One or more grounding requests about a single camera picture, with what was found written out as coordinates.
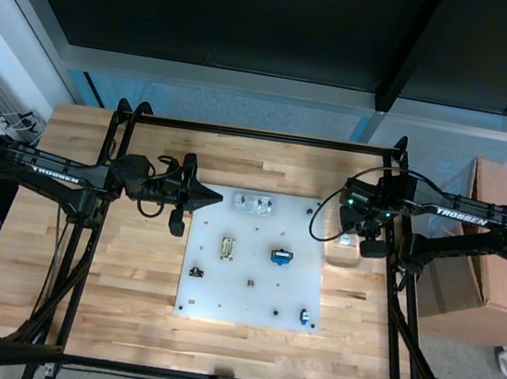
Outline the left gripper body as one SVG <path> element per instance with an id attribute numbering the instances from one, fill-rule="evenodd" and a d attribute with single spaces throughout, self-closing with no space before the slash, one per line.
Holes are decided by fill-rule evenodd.
<path id="1" fill-rule="evenodd" d="M 188 153 L 184 157 L 183 163 L 183 178 L 180 184 L 180 192 L 178 198 L 178 205 L 176 206 L 175 216 L 182 218 L 184 212 L 187 210 L 192 197 L 192 185 L 196 178 L 197 172 L 197 154 Z"/>

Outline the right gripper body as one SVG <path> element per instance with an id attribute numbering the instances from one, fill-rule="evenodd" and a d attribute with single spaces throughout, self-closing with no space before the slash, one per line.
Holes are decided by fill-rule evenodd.
<path id="1" fill-rule="evenodd" d="M 345 233 L 373 241 L 380 236 L 386 223 L 394 219 L 395 212 L 390 206 L 385 178 L 369 184 L 351 177 L 343 188 L 340 225 Z"/>

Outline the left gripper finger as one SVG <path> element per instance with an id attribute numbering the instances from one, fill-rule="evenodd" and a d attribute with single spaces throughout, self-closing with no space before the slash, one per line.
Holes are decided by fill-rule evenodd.
<path id="1" fill-rule="evenodd" d="M 222 197 L 219 197 L 219 198 L 218 197 L 202 197 L 200 199 L 193 200 L 192 210 L 197 211 L 200 208 L 212 206 L 214 204 L 220 204 L 221 202 L 223 202 Z"/>
<path id="2" fill-rule="evenodd" d="M 196 196 L 223 199 L 222 194 L 219 194 L 218 192 L 211 190 L 211 188 L 208 188 L 207 186 L 205 186 L 202 183 L 196 183 L 195 194 L 196 194 Z"/>

